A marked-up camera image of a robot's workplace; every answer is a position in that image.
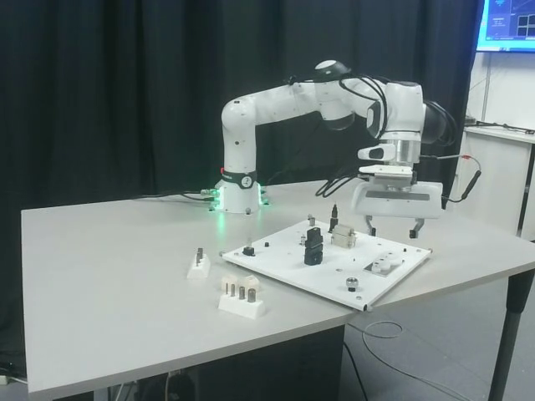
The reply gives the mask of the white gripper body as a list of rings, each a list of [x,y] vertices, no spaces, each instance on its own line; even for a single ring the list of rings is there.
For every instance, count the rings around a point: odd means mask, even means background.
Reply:
[[[363,182],[354,190],[351,208],[362,216],[437,219],[442,214],[442,183],[417,182],[409,189]]]

